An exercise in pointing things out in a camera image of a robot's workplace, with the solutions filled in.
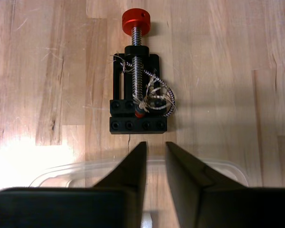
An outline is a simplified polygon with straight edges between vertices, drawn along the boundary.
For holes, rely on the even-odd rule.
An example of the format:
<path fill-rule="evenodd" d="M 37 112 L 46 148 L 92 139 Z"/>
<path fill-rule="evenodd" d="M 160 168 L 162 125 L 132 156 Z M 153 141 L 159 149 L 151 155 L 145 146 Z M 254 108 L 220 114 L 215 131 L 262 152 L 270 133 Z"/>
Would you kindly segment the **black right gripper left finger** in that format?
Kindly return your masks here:
<path fill-rule="evenodd" d="M 142 221 L 147 144 L 139 143 L 90 188 L 0 191 L 0 228 L 138 228 Z"/>

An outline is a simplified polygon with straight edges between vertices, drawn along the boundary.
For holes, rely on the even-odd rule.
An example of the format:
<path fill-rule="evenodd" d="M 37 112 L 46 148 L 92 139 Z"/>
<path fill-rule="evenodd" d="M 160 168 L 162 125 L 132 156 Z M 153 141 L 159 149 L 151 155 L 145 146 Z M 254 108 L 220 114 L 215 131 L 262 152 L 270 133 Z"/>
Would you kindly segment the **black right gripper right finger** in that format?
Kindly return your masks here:
<path fill-rule="evenodd" d="M 285 188 L 246 187 L 173 142 L 167 179 L 182 228 L 285 228 Z"/>

